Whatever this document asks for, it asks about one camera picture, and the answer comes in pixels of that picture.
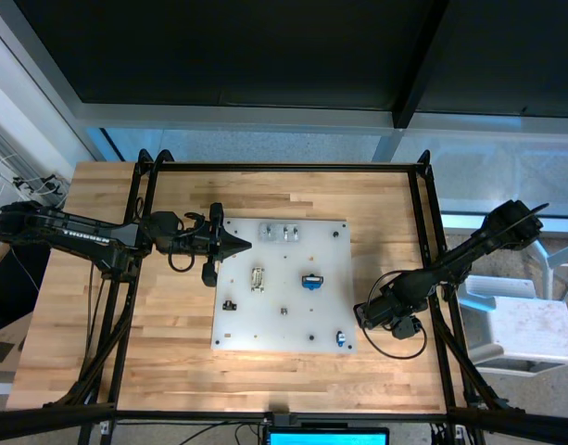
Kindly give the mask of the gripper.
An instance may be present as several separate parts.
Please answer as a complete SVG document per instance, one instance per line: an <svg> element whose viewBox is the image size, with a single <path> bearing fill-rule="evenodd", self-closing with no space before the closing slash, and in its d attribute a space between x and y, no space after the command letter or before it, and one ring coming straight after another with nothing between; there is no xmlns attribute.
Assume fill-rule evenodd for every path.
<svg viewBox="0 0 568 445"><path fill-rule="evenodd" d="M186 212L183 217L190 220L193 225L187 227L179 236L179 254L190 258L189 264L180 269L180 273L189 272L195 265L197 256L204 256L207 260L202 266L201 279L205 286L216 286L218 274L215 261L220 251L220 262L249 250L252 244L233 235L228 231L228 225L223 225L223 206L221 203L212 203L209 216L196 212Z"/></svg>
<svg viewBox="0 0 568 445"><path fill-rule="evenodd" d="M394 297L379 297L370 303L370 328L383 327L396 339L414 337L422 331L422 323Z"/></svg>

